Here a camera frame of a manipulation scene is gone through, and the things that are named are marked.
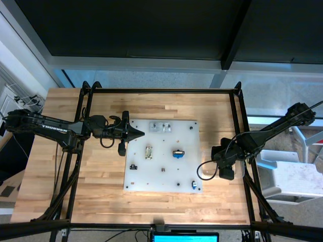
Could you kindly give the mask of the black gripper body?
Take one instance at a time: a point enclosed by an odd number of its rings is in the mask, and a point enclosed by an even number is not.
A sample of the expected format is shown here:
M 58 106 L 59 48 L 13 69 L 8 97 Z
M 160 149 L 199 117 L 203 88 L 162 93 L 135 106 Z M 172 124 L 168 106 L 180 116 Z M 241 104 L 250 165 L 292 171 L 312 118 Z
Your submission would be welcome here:
M 125 143 L 127 142 L 129 132 L 129 111 L 123 111 L 121 118 L 115 115 L 111 115 L 109 118 L 114 120 L 114 123 L 108 127 L 109 136 L 113 140 L 120 140 L 118 154 L 120 156 L 126 156 Z
M 212 147 L 211 159 L 218 166 L 220 178 L 233 180 L 235 175 L 232 166 L 242 159 L 242 149 L 236 142 L 222 138 L 219 146 Z

